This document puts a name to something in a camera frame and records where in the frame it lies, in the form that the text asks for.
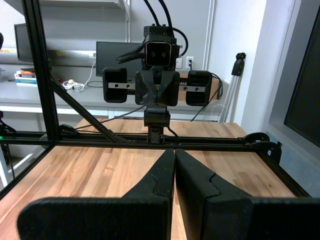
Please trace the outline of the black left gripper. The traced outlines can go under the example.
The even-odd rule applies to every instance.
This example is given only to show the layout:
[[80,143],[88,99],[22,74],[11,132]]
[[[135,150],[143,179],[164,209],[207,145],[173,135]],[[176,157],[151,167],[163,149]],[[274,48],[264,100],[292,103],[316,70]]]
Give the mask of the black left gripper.
[[178,72],[162,67],[140,70],[133,81],[127,79],[126,68],[105,68],[102,75],[107,103],[124,103],[134,95],[137,105],[177,105],[180,92],[185,93],[187,105],[207,105],[213,78],[208,71],[191,70],[181,79]]

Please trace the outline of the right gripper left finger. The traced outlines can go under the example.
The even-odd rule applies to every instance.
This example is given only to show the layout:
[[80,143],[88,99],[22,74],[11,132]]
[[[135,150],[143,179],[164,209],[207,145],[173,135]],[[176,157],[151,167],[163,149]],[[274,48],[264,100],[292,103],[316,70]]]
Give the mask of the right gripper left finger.
[[46,197],[17,217],[22,240],[168,240],[175,153],[166,150],[122,197]]

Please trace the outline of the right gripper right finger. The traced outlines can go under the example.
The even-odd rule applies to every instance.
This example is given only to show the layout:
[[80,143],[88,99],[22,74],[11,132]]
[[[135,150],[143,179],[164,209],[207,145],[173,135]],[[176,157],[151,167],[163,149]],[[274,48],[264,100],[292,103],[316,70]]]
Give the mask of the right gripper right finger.
[[184,150],[175,152],[176,189],[189,240],[314,240],[320,201],[254,197]]

